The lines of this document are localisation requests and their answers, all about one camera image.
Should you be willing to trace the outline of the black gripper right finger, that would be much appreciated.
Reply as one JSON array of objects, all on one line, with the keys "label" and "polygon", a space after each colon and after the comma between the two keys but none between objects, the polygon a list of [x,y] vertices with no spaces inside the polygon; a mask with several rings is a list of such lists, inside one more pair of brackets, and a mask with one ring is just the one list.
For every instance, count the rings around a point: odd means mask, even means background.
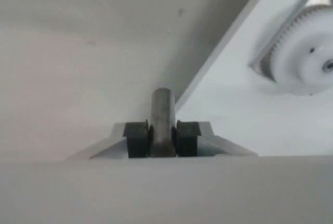
[{"label": "black gripper right finger", "polygon": [[208,121],[177,122],[176,150],[179,157],[257,156],[230,140],[215,135]]}]

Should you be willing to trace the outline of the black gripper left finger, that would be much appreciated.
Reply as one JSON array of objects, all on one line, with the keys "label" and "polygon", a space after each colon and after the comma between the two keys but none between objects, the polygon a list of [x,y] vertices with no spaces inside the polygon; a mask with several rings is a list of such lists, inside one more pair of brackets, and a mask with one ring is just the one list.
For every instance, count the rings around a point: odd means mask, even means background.
[{"label": "black gripper left finger", "polygon": [[110,135],[69,156],[69,159],[146,158],[149,153],[148,121],[117,122]]}]

